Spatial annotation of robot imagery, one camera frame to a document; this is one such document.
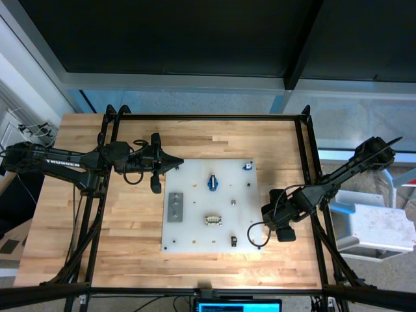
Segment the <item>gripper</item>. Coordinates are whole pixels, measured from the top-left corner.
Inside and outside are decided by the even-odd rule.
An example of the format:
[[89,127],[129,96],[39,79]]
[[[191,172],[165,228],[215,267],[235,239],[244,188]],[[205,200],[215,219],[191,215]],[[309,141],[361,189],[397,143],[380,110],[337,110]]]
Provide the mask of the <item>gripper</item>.
[[276,233],[279,242],[295,241],[296,234],[289,222],[299,222],[307,217],[307,213],[288,200],[287,193],[283,189],[270,190],[269,198],[270,203],[261,208],[265,226]]
[[[162,151],[161,137],[158,133],[151,135],[151,142],[136,139],[133,144],[140,146],[140,149],[131,152],[128,156],[125,165],[125,182],[129,185],[137,185],[143,180],[145,172],[151,172],[153,174],[150,179],[151,191],[160,194],[162,186],[159,174],[165,174],[170,170],[178,170],[184,164],[184,159]],[[139,173],[139,180],[135,182],[128,180],[127,174],[129,173]]]

